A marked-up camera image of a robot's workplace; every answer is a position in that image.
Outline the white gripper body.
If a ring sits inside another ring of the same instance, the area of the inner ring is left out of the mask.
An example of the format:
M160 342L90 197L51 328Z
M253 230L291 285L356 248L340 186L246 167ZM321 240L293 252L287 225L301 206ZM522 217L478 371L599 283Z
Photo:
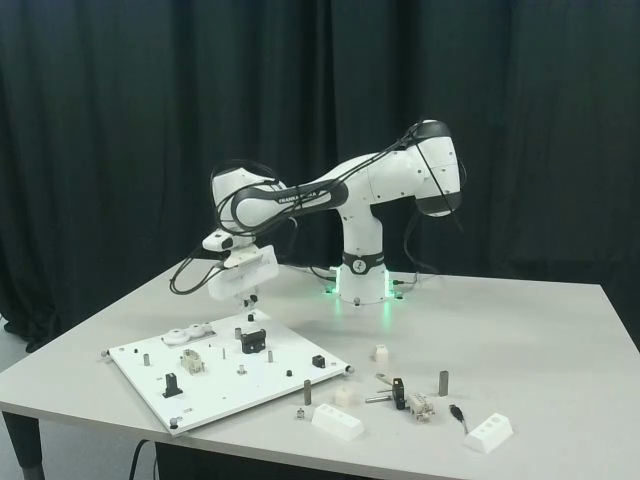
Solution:
M279 264L271 245L261 248L250 245L233 250L223 266L208 282L208 292L214 300L245 295L279 274Z

